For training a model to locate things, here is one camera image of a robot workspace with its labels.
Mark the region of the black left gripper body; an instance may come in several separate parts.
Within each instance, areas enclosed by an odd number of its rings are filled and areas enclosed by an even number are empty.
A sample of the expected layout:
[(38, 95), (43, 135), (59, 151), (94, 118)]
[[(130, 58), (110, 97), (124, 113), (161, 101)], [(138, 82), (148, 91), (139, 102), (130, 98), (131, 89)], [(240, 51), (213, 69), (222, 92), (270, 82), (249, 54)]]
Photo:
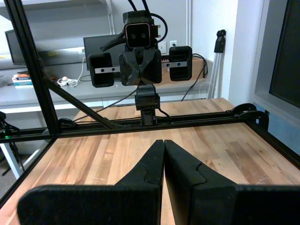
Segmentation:
[[(135, 52), (139, 66), (143, 62), (146, 49), (138, 48)], [(110, 87), (116, 79), (121, 80), (120, 65), (113, 66), (110, 53), (92, 54), (88, 57), (90, 76), (94, 87)], [(167, 62), (162, 62), (163, 68), (169, 69), (169, 77), (173, 82), (188, 81), (192, 78), (192, 48), (189, 46), (171, 47)]]

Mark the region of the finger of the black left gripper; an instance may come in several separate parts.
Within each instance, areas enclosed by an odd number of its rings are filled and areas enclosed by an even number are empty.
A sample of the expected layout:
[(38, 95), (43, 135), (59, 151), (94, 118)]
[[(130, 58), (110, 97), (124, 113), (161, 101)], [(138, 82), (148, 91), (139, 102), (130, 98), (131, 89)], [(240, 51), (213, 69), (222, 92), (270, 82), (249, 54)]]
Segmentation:
[(141, 81), (140, 66), (135, 52), (123, 52), (119, 56), (121, 82), (124, 86), (139, 85)]
[(140, 66), (141, 82), (156, 84), (162, 82), (161, 52), (158, 49), (145, 50)]

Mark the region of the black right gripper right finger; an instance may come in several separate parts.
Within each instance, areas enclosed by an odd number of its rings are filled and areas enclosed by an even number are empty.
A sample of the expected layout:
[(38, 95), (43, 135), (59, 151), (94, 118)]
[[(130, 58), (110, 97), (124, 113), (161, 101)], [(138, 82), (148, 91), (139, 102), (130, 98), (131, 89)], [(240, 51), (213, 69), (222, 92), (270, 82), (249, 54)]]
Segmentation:
[(178, 225), (294, 225), (299, 186), (239, 185), (171, 140), (165, 179)]

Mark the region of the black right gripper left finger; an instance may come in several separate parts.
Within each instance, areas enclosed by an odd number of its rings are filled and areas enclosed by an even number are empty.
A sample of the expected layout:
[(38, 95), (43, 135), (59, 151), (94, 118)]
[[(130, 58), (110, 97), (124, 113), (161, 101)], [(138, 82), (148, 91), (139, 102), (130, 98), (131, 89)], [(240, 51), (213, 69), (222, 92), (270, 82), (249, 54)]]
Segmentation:
[(44, 185), (18, 201), (22, 225), (158, 225), (164, 142), (155, 141), (115, 185)]

